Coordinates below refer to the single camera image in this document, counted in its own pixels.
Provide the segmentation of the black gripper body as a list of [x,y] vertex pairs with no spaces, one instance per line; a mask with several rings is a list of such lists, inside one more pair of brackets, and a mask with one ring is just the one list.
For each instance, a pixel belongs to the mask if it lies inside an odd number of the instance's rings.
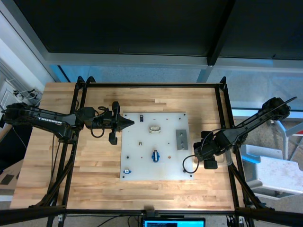
[[[110,111],[109,108],[106,108],[104,106],[99,106],[98,110],[102,110],[103,112],[96,115],[92,120],[91,125],[91,135],[94,138],[101,138],[104,133],[105,129],[110,129],[111,132],[109,134],[108,141],[112,145],[117,144],[117,137],[116,137],[116,131],[118,126],[118,115],[120,113],[120,105],[117,101],[112,103],[112,110]],[[101,129],[102,133],[99,136],[96,136],[93,133],[94,129]]]
[[221,147],[216,139],[219,133],[219,131],[217,133],[213,131],[201,132],[201,141],[194,143],[194,154],[199,162],[222,154]]

